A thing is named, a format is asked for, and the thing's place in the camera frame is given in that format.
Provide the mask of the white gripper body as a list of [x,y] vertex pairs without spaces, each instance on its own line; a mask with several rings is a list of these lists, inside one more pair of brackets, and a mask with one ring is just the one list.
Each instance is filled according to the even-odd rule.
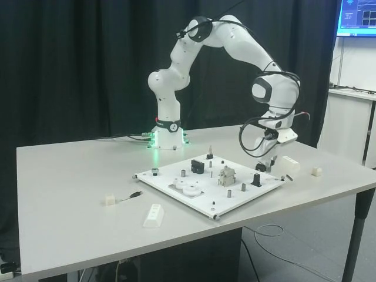
[[263,137],[258,137],[254,142],[255,151],[253,156],[256,156],[258,162],[267,162],[273,156],[277,156],[277,139],[267,140]]

